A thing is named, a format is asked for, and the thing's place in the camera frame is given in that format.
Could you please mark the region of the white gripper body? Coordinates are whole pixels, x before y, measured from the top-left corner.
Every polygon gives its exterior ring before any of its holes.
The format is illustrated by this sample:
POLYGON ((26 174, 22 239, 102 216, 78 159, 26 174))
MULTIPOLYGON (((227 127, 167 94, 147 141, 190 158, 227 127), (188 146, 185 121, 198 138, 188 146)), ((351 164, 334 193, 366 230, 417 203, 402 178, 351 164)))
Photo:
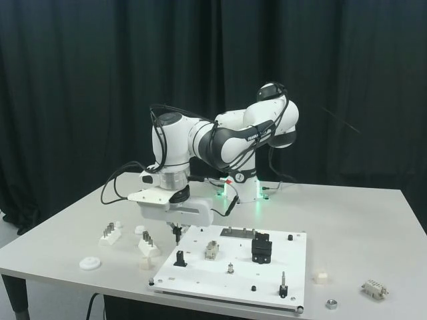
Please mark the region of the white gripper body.
POLYGON ((213 199, 209 197, 190 197, 182 203, 152 205, 139 203, 145 219, 165 221, 182 225, 209 227, 214 220, 213 199))

